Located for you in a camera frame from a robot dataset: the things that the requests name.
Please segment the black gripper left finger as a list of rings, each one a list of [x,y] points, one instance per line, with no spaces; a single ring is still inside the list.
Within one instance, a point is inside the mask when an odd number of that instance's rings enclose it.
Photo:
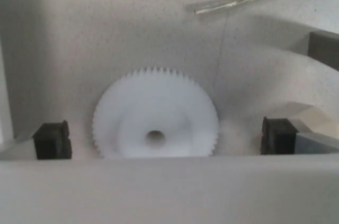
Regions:
[[[1,160],[68,160],[73,150],[68,122],[43,123],[1,143]]]

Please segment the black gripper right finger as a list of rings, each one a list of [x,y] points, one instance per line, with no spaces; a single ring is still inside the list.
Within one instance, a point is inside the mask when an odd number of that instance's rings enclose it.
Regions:
[[[338,121],[320,108],[287,102],[264,116],[261,155],[338,153]]]

